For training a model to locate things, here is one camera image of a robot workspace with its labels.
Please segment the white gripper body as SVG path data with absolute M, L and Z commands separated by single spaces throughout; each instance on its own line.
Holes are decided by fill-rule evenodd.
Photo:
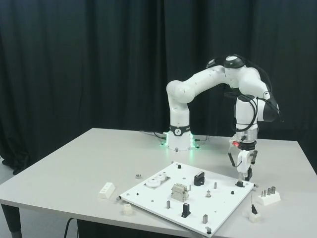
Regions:
M 257 150 L 250 150 L 250 151 L 242 150 L 238 154 L 237 171 L 239 173 L 247 173 L 250 166 L 255 163 L 257 154 L 258 154 Z

